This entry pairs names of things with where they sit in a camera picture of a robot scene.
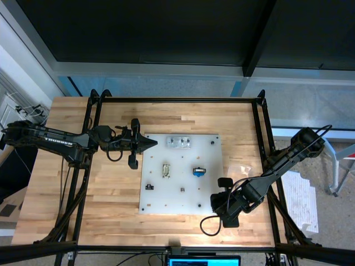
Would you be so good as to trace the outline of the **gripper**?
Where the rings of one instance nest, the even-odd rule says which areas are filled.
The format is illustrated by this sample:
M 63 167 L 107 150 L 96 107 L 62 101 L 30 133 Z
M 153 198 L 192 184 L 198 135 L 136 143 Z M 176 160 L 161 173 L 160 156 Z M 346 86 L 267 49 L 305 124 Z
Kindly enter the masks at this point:
M 138 160 L 136 159 L 136 154 L 143 153 L 145 150 L 156 146 L 158 143 L 149 137 L 145 137 L 140 133 L 140 123 L 138 119 L 132 119 L 131 128 L 128 129 L 126 126 L 123 127 L 121 132 L 120 141 L 120 152 L 123 154 L 124 151 L 130 151 L 131 154 L 128 156 L 128 165 L 132 170 L 138 169 Z
M 241 212 L 241 202 L 239 200 L 239 191 L 244 179 L 234 181 L 229 177 L 220 177 L 217 184 L 219 192 L 219 216 L 224 228 L 239 227 L 239 214 Z

